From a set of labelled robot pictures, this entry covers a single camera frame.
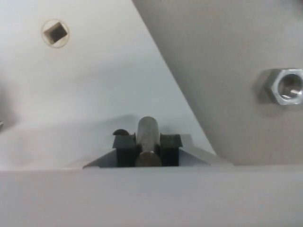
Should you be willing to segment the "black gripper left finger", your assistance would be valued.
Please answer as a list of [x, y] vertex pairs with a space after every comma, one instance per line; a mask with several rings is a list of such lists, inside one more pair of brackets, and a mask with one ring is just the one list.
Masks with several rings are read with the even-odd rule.
[[120, 168], [134, 167], [136, 159], [136, 134], [115, 134], [112, 149], [103, 155], [97, 155], [83, 168]]

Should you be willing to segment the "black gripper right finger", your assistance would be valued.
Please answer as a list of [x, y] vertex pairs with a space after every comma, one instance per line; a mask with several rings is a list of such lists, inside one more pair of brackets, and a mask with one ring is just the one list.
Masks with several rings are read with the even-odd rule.
[[210, 166], [211, 164], [190, 153], [195, 148], [190, 134], [160, 134], [162, 166]]

